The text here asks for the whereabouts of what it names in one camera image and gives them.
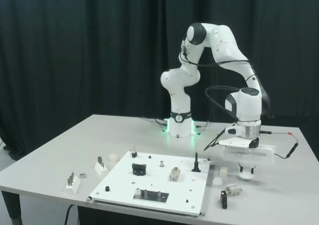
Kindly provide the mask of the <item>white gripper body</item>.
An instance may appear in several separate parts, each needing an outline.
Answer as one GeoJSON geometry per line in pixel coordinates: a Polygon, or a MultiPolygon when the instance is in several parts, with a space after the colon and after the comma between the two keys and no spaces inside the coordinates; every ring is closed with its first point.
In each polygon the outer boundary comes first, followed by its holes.
{"type": "Polygon", "coordinates": [[[260,145],[256,148],[235,148],[224,147],[222,150],[222,158],[225,161],[239,163],[243,165],[265,165],[274,164],[276,147],[272,145],[260,145]]]}

